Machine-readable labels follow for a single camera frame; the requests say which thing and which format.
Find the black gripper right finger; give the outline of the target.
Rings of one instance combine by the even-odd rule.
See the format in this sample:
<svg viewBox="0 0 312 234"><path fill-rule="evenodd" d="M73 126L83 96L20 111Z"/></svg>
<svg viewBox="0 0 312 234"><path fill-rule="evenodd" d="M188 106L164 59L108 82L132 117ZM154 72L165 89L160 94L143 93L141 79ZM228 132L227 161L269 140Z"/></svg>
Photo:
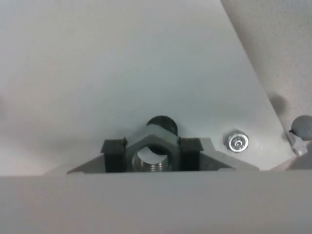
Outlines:
<svg viewBox="0 0 312 234"><path fill-rule="evenodd" d="M197 137L180 137L178 143L180 150L180 171L234 170L233 167L205 153L201 140Z"/></svg>

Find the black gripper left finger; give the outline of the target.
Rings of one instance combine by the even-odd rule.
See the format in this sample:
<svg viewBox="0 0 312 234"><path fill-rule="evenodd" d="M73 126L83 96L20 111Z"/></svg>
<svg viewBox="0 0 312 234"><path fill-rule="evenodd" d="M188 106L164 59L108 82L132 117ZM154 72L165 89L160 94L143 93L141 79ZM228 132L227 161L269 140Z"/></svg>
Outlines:
<svg viewBox="0 0 312 234"><path fill-rule="evenodd" d="M123 173L126 171L126 139L106 139L100 155L73 169L68 174Z"/></svg>

